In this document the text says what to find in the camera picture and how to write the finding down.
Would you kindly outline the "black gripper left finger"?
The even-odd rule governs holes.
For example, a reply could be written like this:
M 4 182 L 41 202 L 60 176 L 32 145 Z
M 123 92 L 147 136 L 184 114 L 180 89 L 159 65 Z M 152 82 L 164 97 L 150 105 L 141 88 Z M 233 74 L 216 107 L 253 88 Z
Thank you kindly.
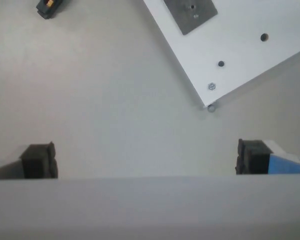
M 22 146 L 0 161 L 0 180 L 57 178 L 56 147 L 52 141 Z

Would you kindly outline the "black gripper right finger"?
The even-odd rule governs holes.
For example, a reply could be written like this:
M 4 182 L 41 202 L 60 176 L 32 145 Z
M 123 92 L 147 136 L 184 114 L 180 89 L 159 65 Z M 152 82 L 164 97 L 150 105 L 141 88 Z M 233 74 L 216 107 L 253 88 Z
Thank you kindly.
M 300 174 L 300 156 L 284 151 L 273 140 L 238 140 L 237 175 Z

